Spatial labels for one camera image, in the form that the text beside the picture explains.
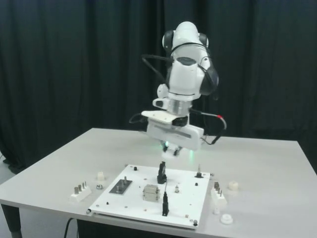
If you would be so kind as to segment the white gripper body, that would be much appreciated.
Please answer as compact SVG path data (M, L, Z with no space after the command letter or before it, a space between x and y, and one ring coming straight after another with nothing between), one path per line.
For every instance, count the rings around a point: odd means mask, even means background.
M204 129L188 124L183 127L175 127L171 124L163 124L149 119L147 135L157 140L167 141L178 147L189 150L199 150Z

